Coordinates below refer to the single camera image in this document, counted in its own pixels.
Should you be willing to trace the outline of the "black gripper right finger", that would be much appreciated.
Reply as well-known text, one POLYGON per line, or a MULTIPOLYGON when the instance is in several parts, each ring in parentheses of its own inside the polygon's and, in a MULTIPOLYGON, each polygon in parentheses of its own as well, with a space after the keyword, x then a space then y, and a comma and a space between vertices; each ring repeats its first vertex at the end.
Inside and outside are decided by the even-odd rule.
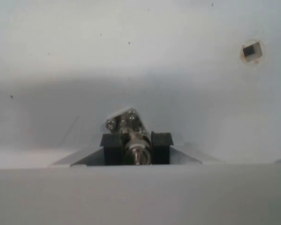
POLYGON ((213 165, 222 164, 222 160, 201 151, 191 142, 170 132, 150 135, 153 165, 213 165))

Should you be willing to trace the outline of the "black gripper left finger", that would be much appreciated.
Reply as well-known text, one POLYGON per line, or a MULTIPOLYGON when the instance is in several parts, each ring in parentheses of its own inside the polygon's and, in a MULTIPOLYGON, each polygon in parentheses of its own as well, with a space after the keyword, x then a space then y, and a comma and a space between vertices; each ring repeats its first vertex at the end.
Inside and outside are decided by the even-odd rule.
POLYGON ((124 164, 123 143, 120 135, 102 134, 87 147, 51 164, 51 167, 114 166, 124 164))

